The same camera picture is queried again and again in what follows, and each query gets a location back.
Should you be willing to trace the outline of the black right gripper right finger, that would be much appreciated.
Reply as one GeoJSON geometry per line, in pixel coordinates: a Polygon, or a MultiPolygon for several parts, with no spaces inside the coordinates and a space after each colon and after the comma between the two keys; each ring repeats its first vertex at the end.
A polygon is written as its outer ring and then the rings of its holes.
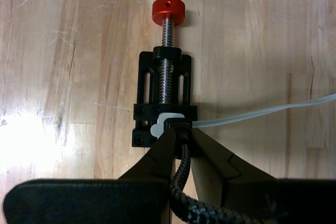
{"type": "Polygon", "coordinates": [[[190,149],[200,201],[278,223],[335,223],[335,180],[277,179],[199,129],[190,149]]]}

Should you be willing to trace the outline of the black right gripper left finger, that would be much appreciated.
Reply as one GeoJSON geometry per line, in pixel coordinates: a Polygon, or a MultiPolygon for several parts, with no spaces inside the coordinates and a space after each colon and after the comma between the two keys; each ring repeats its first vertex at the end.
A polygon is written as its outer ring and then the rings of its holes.
{"type": "Polygon", "coordinates": [[[167,129],[118,179],[36,179],[4,198],[8,223],[170,223],[176,133],[167,129]]]}

